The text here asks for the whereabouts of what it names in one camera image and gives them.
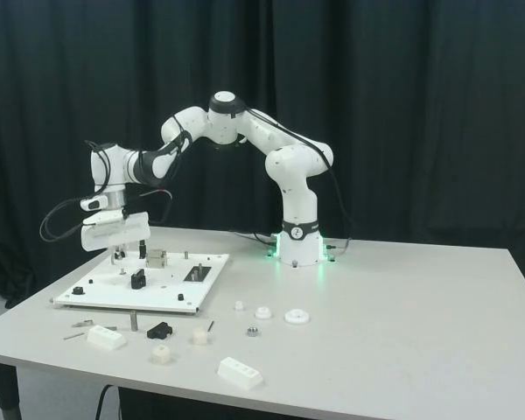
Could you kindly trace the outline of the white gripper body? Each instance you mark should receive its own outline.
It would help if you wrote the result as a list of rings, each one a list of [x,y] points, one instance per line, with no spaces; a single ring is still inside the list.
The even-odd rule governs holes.
[[[81,246],[90,252],[149,239],[151,228],[146,212],[127,216],[123,211],[100,211],[83,221]]]

